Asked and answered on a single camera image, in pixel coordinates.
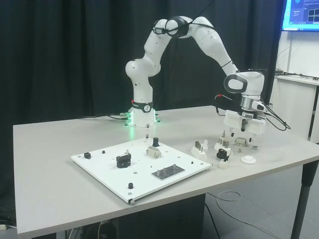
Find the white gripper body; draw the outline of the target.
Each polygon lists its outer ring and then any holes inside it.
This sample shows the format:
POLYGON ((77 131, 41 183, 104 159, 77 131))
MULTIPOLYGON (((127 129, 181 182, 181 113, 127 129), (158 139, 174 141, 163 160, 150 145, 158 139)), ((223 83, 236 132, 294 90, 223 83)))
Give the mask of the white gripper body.
POLYGON ((265 120, 243 117, 234 111, 225 111, 224 125, 241 132, 253 135, 263 135, 265 132, 265 120))

